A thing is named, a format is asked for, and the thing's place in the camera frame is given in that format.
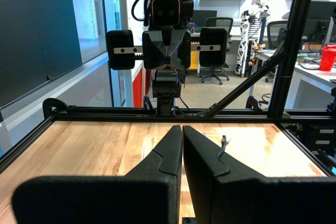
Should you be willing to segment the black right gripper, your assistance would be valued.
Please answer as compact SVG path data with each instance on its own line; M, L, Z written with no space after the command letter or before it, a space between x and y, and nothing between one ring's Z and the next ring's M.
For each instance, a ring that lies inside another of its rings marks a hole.
M202 67L221 67L226 60L227 31L220 27L202 28L198 37L187 29L144 31L141 46L134 45L131 30L112 30L106 41L113 70L131 70L137 60L147 70L188 69L192 51L199 52Z

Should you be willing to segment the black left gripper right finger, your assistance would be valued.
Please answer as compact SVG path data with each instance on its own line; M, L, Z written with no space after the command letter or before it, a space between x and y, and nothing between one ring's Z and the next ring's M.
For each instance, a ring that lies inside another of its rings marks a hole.
M198 223L335 223L332 177L266 177L191 126L184 168Z

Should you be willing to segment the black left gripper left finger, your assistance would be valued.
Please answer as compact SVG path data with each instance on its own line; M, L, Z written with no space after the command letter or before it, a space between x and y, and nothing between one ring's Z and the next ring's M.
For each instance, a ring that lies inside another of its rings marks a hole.
M178 223L183 134L173 126L124 176L40 176L12 196L18 223Z

